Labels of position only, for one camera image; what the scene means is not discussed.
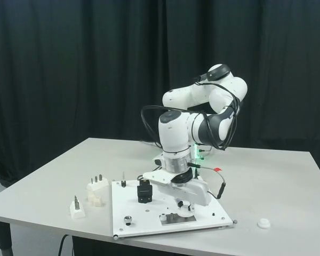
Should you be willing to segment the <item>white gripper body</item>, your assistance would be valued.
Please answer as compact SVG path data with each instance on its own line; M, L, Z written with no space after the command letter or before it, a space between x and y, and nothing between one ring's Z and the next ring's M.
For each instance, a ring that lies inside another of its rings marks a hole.
M210 203L208 184L202 180L192 179L182 184L170 182L166 185L152 181L152 184L156 185L161 193L180 199L181 201L188 201L201 206L208 206Z

